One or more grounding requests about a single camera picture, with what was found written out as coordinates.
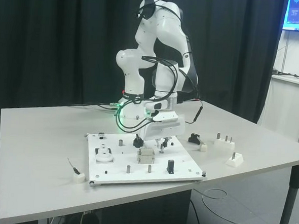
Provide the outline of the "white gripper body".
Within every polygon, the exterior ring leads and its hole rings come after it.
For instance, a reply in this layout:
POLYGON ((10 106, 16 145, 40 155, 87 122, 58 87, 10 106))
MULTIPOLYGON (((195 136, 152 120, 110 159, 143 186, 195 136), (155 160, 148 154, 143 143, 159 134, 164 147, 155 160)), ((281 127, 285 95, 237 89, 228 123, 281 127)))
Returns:
POLYGON ((185 132, 184 118, 184 115, 158 113, 141 129, 140 137, 147 141, 182 135, 185 132))

